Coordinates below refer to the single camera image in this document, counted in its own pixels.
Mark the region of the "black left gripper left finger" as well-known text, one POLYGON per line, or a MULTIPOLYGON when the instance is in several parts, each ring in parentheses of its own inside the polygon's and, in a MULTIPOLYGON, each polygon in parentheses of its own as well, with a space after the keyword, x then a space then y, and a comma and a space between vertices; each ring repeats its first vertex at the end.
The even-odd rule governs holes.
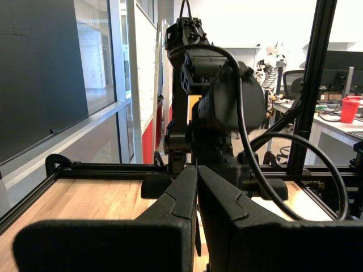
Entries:
POLYGON ((43 220, 21 229, 20 271, 192 271, 197 171, 192 165, 134 220, 43 220))

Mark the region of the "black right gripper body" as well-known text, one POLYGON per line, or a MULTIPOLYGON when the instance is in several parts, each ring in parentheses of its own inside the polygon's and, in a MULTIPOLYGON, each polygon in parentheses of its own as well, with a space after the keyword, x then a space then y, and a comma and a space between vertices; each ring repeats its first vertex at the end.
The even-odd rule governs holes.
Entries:
POLYGON ((240 163, 233 157, 230 133, 220 133, 207 127, 187 131, 187 147, 190 150, 172 150, 170 136, 164 138, 164 153, 168 156, 167 175, 148 176, 141 185, 141 197, 158 199, 169 194, 175 199, 195 199, 197 197, 197 174, 184 171, 187 153, 191 153, 193 169, 206 166, 217 175, 252 196, 257 193, 263 199, 271 195, 251 177, 252 167, 246 158, 240 163))

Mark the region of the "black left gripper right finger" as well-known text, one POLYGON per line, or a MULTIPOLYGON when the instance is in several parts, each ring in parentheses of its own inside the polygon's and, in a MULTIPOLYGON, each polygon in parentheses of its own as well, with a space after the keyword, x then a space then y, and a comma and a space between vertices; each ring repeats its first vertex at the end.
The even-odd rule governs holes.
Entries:
POLYGON ((198 203, 209 271, 361 271, 362 223, 283 219, 206 166, 198 203))

